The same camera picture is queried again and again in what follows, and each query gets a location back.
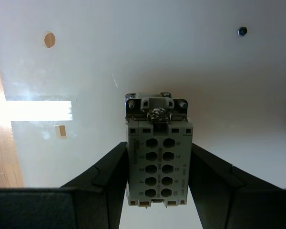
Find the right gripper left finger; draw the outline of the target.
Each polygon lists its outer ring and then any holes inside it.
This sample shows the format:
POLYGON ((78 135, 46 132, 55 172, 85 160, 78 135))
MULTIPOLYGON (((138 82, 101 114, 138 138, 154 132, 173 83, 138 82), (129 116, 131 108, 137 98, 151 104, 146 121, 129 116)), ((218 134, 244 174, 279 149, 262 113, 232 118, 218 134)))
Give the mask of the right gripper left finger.
POLYGON ((117 229, 127 178, 121 142, 60 188, 0 188, 0 229, 117 229))

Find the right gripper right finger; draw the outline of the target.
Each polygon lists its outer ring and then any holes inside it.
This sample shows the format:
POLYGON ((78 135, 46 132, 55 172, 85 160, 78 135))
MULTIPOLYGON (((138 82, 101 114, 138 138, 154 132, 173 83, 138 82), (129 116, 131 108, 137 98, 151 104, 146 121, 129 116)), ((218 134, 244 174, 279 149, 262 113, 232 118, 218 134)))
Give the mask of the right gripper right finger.
POLYGON ((286 229, 286 189, 195 144, 189 188, 204 229, 286 229))

